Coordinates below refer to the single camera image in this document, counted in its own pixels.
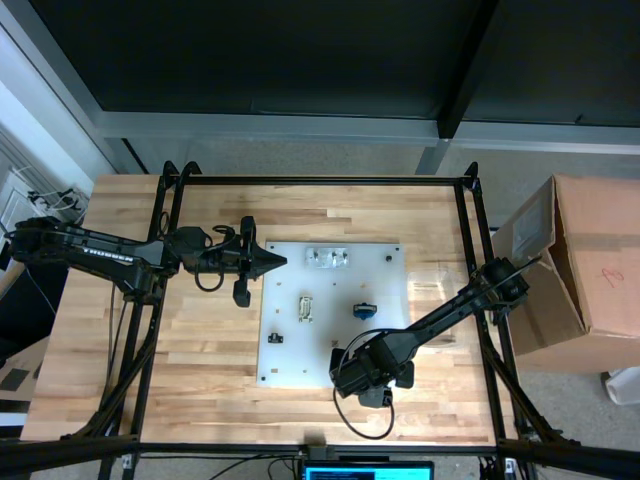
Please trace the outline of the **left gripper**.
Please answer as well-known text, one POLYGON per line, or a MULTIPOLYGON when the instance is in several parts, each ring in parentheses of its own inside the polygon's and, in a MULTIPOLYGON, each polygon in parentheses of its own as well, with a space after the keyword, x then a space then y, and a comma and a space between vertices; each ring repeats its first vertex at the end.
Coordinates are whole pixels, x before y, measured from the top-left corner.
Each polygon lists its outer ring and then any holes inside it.
POLYGON ((266 273, 286 265, 286 258, 270 249, 262 248, 256 240, 256 223, 252 216, 245 216, 240 222, 240 233, 229 226, 216 225, 214 231, 223 233, 221 243, 209 247, 202 254, 202 272, 216 273, 219 277, 214 287, 202 287, 206 293, 218 291, 224 284, 227 272, 235 273, 232 298, 238 307, 249 307, 251 293, 248 280, 257 280, 266 273))

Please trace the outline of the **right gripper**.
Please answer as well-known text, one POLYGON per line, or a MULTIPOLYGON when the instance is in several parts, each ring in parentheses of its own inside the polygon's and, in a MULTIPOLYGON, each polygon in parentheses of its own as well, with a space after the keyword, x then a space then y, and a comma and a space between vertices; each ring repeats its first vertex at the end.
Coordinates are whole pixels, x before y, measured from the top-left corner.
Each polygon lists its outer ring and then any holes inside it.
POLYGON ((376 335, 347 354, 333 348, 329 375, 342 398, 364 395, 394 382, 398 388, 414 385, 414 335, 376 335))

